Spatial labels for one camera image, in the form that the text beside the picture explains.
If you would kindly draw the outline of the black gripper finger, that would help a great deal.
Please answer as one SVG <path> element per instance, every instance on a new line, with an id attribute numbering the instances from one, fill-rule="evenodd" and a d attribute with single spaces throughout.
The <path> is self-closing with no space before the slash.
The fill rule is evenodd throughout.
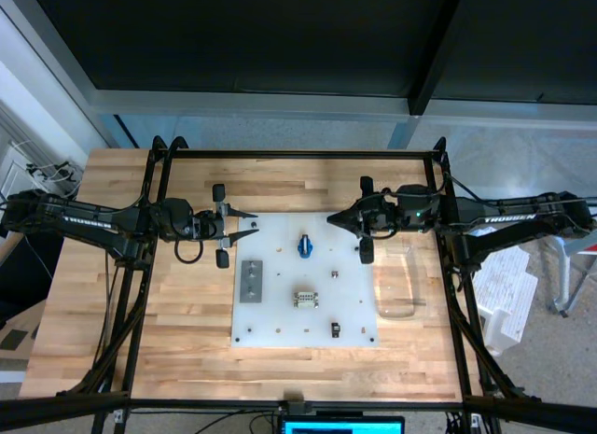
<path id="1" fill-rule="evenodd" d="M 328 219 L 326 222 L 328 224 L 331 224 L 334 227 L 348 231 L 349 233 L 354 235 L 357 239 L 361 238 L 361 224 L 359 222 L 335 220 L 335 219 Z"/>
<path id="2" fill-rule="evenodd" d="M 223 217 L 240 217 L 240 218 L 255 218 L 257 215 L 249 214 L 237 209 L 234 209 L 229 203 L 224 203 L 222 206 Z"/>
<path id="3" fill-rule="evenodd" d="M 359 219 L 359 201 L 355 201 L 349 208 L 327 217 L 327 221 L 356 221 Z"/>
<path id="4" fill-rule="evenodd" d="M 257 233 L 257 230 L 238 231 L 238 232 L 234 232 L 231 234 L 227 234 L 222 238 L 222 247 L 223 248 L 231 248 L 232 246 L 234 246 L 235 243 L 237 243 L 243 237 L 252 235 L 254 233 Z"/>

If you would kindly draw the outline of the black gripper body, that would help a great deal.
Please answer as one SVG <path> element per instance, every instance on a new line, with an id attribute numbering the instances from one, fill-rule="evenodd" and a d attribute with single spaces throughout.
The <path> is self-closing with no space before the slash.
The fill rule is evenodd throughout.
<path id="1" fill-rule="evenodd" d="M 359 256 L 363 264 L 374 261 L 374 241 L 392 238 L 400 230 L 398 199 L 389 188 L 375 191 L 373 179 L 360 177 L 361 199 L 357 202 L 360 233 Z"/>
<path id="2" fill-rule="evenodd" d="M 228 215 L 228 206 L 224 202 L 226 198 L 225 186 L 215 184 L 212 187 L 215 211 L 204 210 L 193 216 L 193 236 L 200 245 L 200 250 L 193 262 L 201 259 L 204 241 L 218 241 L 218 249 L 215 252 L 215 263 L 218 268 L 229 267 L 229 254 L 224 247 L 226 238 L 225 217 Z"/>

